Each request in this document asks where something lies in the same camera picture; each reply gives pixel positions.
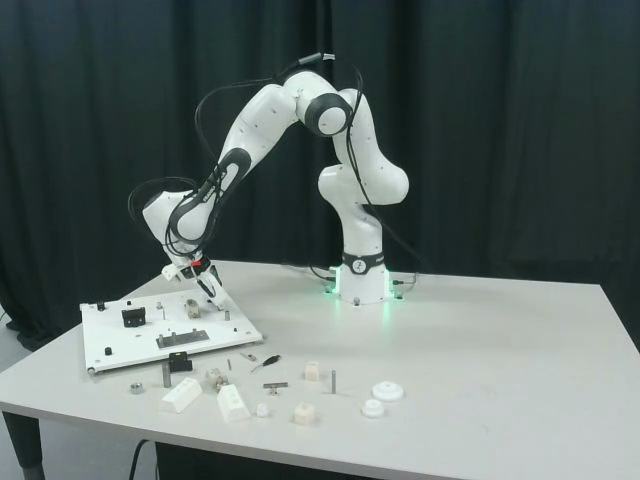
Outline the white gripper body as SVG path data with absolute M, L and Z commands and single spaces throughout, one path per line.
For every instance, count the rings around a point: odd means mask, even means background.
M 216 307 L 224 306 L 224 289 L 211 270 L 199 273 L 196 276 L 196 283 Z

